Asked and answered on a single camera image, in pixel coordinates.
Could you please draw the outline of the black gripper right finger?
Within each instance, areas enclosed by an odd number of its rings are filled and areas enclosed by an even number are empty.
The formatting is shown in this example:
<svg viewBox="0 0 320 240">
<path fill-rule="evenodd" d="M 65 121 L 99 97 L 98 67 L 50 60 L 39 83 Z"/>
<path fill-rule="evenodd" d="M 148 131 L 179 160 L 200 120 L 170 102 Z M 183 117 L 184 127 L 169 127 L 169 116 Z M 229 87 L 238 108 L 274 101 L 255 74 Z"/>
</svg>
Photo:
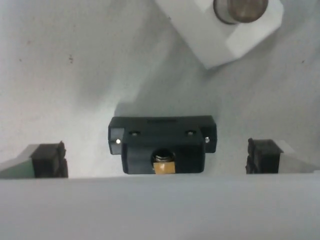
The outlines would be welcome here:
<svg viewBox="0 0 320 240">
<path fill-rule="evenodd" d="M 248 139 L 247 174 L 297 174 L 320 171 L 306 162 L 284 140 Z"/>
</svg>

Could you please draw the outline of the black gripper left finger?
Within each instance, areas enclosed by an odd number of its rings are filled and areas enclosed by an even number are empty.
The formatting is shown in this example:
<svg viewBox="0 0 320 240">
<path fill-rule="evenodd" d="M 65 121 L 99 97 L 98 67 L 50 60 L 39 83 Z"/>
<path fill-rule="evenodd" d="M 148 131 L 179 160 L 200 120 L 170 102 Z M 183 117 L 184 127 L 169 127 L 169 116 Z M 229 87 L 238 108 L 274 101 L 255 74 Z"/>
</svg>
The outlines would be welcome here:
<svg viewBox="0 0 320 240">
<path fill-rule="evenodd" d="M 0 164 L 2 179 L 68 178 L 65 144 L 29 144 L 18 156 Z"/>
</svg>

